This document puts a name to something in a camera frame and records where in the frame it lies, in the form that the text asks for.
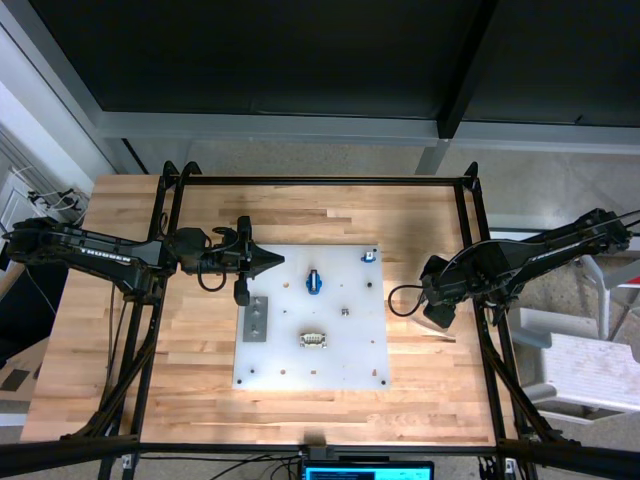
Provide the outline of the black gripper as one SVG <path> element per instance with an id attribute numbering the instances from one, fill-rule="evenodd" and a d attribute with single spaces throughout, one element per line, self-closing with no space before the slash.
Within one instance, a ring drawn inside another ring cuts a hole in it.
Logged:
<path id="1" fill-rule="evenodd" d="M 455 318 L 455 306 L 449 305 L 443 298 L 440 288 L 440 275 L 448 261 L 432 255 L 421 273 L 423 316 L 441 329 L 448 329 Z"/>
<path id="2" fill-rule="evenodd" d="M 235 274 L 237 278 L 233 286 L 233 298 L 238 306 L 248 306 L 250 293 L 247 279 L 251 272 L 254 247 L 250 217 L 239 217 L 235 230 L 216 227 L 213 232 L 220 235 L 222 241 L 205 248 L 202 254 L 202 274 L 219 274 L 222 280 L 217 287 L 208 287 L 202 283 L 202 289 L 210 293 L 218 292 L 225 287 L 227 276 Z M 282 255 L 258 245 L 255 246 L 255 258 L 264 260 L 255 264 L 256 275 L 284 263 Z"/>

